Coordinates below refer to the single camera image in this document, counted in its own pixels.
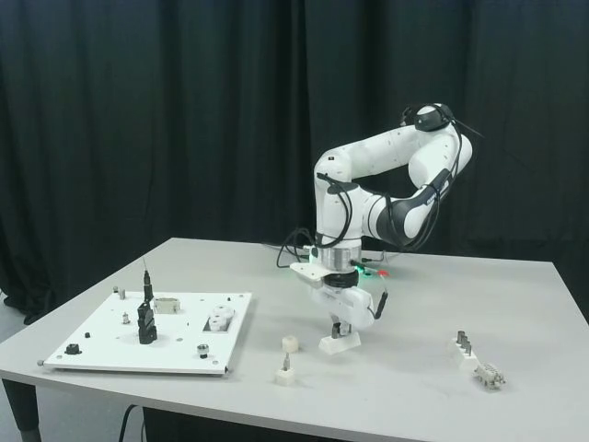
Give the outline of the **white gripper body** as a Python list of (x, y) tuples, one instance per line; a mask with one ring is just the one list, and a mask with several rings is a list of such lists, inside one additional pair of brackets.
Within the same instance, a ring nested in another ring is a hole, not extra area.
[(374, 300), (365, 290), (354, 286), (334, 288), (323, 285), (311, 289), (311, 298), (330, 315), (356, 329), (367, 329), (375, 322)]

